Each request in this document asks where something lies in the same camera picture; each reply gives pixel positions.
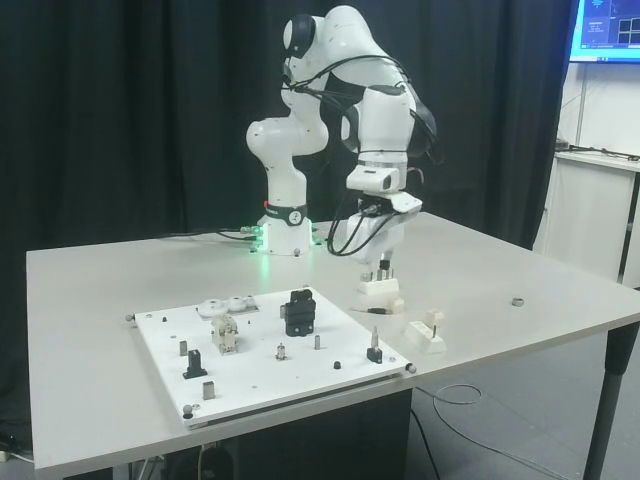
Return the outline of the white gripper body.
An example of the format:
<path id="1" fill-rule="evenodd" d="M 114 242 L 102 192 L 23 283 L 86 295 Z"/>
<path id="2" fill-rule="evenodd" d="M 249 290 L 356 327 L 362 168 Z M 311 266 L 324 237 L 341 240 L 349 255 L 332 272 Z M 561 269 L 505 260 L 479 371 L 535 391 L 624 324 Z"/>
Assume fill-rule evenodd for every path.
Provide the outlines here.
<path id="1" fill-rule="evenodd" d="M 349 256 L 363 265 L 391 261 L 403 241 L 403 219 L 399 214 L 366 217 L 356 231 Z"/>

